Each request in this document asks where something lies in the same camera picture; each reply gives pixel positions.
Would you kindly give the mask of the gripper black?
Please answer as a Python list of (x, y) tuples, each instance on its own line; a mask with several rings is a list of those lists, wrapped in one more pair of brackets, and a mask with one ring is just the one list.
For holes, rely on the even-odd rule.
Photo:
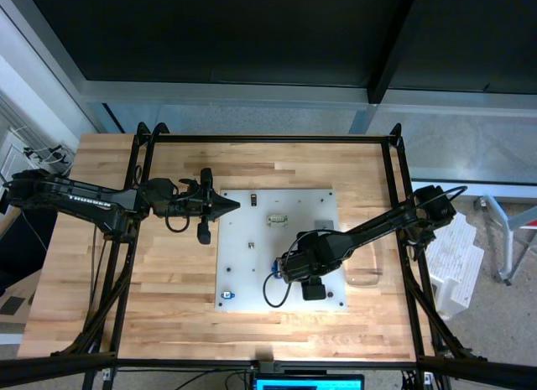
[(212, 192), (213, 175), (210, 168), (201, 170), (200, 181), (183, 178), (179, 182), (187, 186), (186, 191), (180, 194), (180, 216), (186, 218), (187, 221), (190, 221), (192, 216), (199, 217), (196, 237), (200, 244), (209, 245), (211, 243), (210, 215), (222, 217), (239, 209), (240, 203)]
[(310, 251), (285, 253), (279, 259), (279, 273), (286, 284), (299, 283), (304, 301), (323, 300), (326, 287), (322, 283), (321, 265)]

